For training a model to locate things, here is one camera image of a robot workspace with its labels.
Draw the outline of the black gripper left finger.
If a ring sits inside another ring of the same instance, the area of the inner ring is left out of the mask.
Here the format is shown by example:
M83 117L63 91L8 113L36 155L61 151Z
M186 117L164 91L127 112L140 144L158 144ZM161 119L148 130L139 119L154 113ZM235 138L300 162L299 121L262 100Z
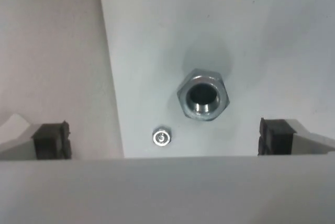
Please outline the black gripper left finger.
M1 120L1 160L70 160L66 121L30 124L19 114Z

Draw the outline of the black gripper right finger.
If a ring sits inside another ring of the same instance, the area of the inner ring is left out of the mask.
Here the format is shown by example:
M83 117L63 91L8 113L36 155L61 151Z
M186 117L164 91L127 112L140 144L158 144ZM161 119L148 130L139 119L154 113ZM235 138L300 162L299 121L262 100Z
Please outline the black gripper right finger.
M296 119L260 121L258 156L334 153L334 139L308 131Z

